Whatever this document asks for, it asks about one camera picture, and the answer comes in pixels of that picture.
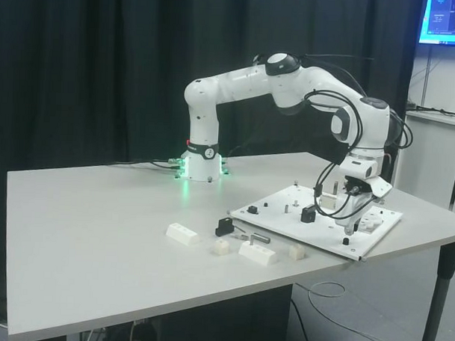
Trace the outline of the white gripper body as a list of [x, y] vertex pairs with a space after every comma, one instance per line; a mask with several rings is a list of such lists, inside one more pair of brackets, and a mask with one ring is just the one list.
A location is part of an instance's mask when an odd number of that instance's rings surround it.
[[339, 226], [353, 227], [362, 215], [371, 208], [372, 193], [348, 195], [340, 193], [335, 202], [335, 209], [339, 211], [333, 215], [334, 221]]

